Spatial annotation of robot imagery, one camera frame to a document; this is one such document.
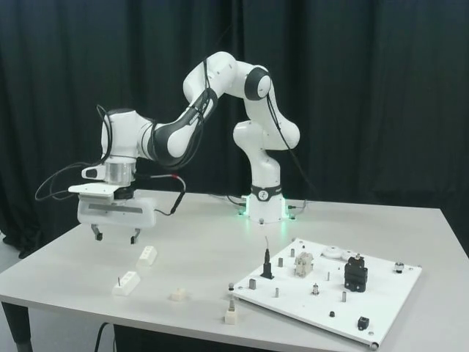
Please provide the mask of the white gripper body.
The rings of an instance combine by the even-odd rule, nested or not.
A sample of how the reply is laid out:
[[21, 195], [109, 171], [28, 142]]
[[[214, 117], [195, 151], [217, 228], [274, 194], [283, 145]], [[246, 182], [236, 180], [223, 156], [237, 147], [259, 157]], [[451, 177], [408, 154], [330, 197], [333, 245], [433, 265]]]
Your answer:
[[82, 224], [155, 226], [155, 207], [155, 200], [148, 197], [119, 200], [111, 204], [80, 200], [77, 216]]

